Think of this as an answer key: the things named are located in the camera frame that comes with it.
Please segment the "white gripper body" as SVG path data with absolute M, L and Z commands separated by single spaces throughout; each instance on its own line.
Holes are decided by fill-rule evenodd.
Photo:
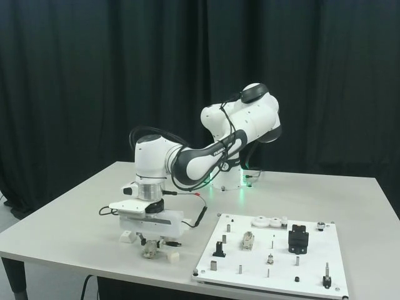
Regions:
M 163 211 L 156 214 L 121 214 L 120 226 L 127 231 L 143 236 L 179 238 L 184 232 L 182 211 Z

